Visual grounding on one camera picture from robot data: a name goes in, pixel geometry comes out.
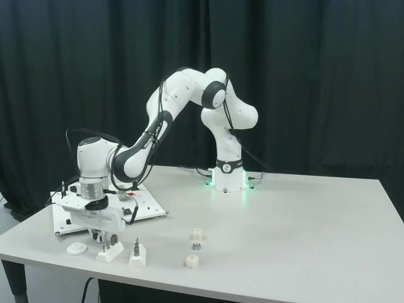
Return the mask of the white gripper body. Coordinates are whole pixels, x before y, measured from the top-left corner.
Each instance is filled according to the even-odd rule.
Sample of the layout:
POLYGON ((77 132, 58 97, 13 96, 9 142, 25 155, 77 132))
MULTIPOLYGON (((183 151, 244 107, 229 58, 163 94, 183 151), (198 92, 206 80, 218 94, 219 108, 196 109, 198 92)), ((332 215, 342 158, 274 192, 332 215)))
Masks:
POLYGON ((71 221, 86 229, 97 229, 104 232, 121 232, 126 228, 121 210, 105 208, 99 211, 71 211, 71 221))

